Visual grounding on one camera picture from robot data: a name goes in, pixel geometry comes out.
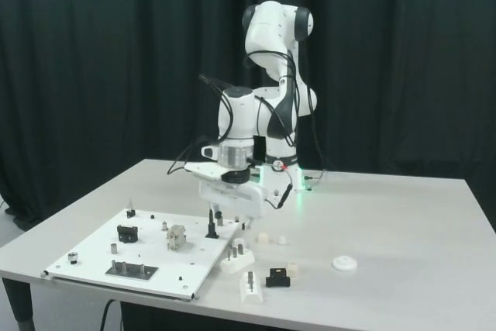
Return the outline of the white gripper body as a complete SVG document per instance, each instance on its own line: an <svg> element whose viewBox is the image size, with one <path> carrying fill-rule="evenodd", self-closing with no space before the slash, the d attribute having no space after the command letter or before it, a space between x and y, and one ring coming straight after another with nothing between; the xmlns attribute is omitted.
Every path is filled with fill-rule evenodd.
<svg viewBox="0 0 496 331"><path fill-rule="evenodd" d="M209 204L218 204L222 212L231 209L235 215L253 219L260 219L266 215L264 203L268 191L252 181L244 184L200 181L199 196Z"/></svg>

